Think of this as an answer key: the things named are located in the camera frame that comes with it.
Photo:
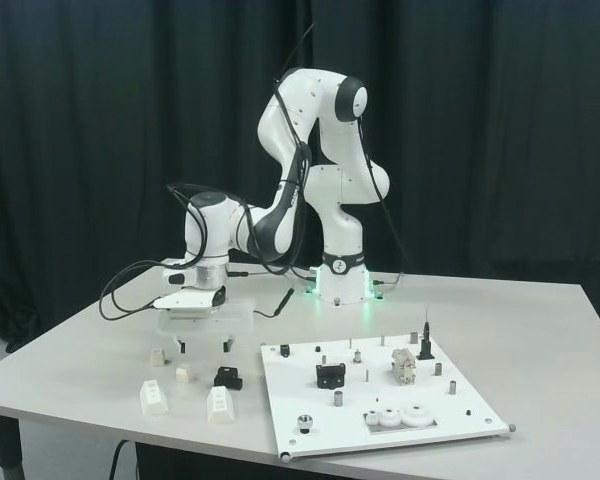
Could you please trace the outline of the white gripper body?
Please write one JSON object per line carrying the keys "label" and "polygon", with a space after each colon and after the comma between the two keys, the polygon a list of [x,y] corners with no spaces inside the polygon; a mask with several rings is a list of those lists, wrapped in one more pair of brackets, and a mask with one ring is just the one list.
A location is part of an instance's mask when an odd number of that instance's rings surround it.
{"label": "white gripper body", "polygon": [[254,310],[255,301],[249,298],[228,300],[215,309],[161,310],[157,332],[165,336],[242,334],[253,329]]}

